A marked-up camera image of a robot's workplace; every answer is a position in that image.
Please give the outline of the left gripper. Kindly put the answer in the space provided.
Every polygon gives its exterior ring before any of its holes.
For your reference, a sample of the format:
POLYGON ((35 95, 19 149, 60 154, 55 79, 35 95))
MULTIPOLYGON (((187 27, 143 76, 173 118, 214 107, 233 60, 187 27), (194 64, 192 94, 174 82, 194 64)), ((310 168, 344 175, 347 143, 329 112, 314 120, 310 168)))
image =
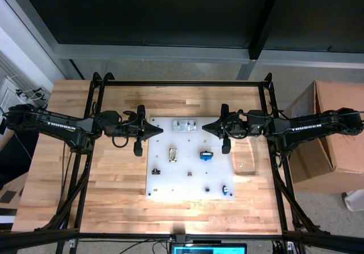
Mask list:
MULTIPOLYGON (((137 124, 138 124, 138 129, 137 129, 137 141, 138 142, 142 142, 143 138, 144 138, 144 121, 145 121, 145 116, 146 116, 146 110, 145 110, 145 106, 144 105, 139 105, 137 107, 137 124)), ((163 133, 162 128, 160 128, 159 126, 155 126, 153 124, 150 124, 148 121, 146 121, 146 130, 151 130, 151 131, 147 131, 146 132, 146 140, 157 136, 159 134, 163 133)))

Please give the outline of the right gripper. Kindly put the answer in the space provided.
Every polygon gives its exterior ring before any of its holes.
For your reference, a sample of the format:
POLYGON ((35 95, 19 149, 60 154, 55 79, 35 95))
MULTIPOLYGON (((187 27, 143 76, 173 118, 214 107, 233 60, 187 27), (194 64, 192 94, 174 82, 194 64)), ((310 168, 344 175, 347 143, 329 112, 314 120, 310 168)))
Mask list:
POLYGON ((202 126, 203 131, 214 135, 219 139, 228 138, 226 134, 226 126, 228 122, 228 117, 230 116, 229 106, 227 104, 221 105, 221 116, 219 119, 205 124, 202 126))

